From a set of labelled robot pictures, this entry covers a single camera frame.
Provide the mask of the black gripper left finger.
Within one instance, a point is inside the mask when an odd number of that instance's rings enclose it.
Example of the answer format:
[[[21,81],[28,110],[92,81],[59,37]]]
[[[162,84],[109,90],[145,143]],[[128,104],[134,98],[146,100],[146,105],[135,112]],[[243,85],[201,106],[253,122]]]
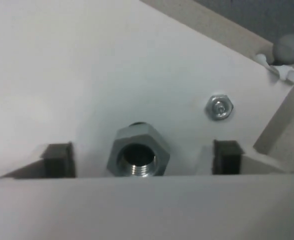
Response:
[[[76,177],[71,141],[38,147],[30,156],[0,172],[0,179],[63,179]]]

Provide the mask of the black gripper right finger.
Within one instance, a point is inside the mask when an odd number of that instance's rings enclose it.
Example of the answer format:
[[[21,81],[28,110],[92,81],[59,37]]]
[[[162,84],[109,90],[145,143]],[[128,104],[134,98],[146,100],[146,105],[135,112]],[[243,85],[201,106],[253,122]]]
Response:
[[[213,175],[268,175],[290,173],[288,166],[236,140],[214,140]]]

